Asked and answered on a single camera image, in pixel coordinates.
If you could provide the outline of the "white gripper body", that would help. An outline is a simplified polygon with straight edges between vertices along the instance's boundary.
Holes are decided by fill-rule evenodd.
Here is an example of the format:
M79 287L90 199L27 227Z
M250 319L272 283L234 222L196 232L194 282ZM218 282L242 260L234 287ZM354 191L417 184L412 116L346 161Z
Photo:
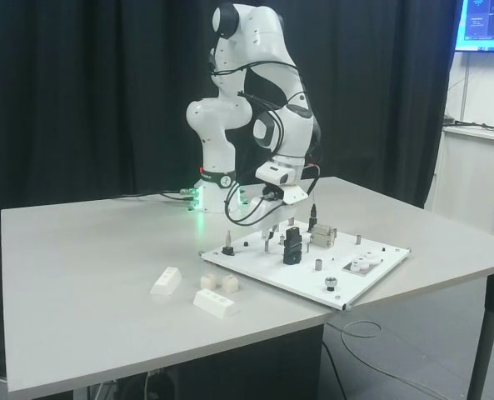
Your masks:
M247 224L257 231L263 231L291 218L292 206L282 205L280 200L268 201L254 197L250 201L247 213L252 213L247 219Z

